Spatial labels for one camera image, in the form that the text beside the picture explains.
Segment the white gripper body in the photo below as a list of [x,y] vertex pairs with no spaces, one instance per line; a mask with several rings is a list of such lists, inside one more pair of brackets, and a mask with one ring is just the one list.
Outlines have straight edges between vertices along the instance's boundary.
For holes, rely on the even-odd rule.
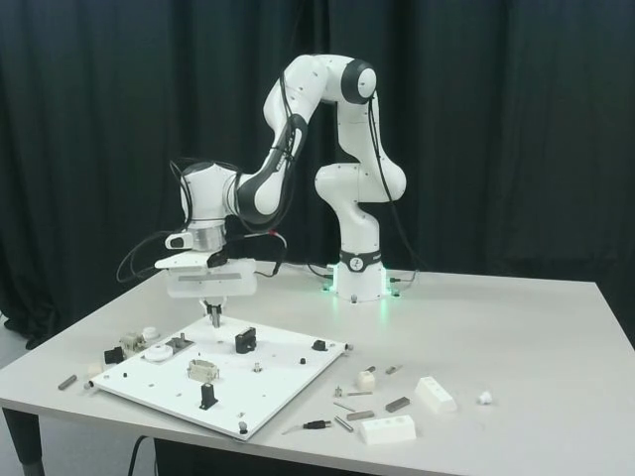
[[257,290],[255,261],[229,261],[210,269],[169,269],[167,290],[172,298],[251,296]]

